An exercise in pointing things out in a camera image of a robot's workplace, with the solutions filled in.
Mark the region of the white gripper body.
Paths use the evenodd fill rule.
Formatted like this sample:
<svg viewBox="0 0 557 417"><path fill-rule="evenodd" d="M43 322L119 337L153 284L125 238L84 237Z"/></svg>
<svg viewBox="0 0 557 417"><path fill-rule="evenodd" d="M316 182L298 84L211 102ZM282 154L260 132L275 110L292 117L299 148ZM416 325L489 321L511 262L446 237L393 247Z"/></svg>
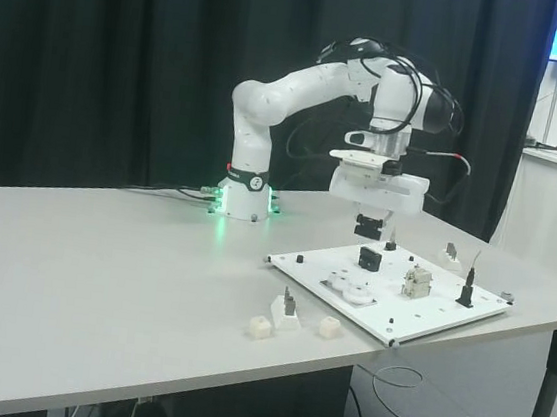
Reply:
<svg viewBox="0 0 557 417"><path fill-rule="evenodd" d="M343 167L337 167L331 178L329 192L335 197L350 200L384 211L415 215L421 212L429 179L413 175L364 178Z"/></svg>

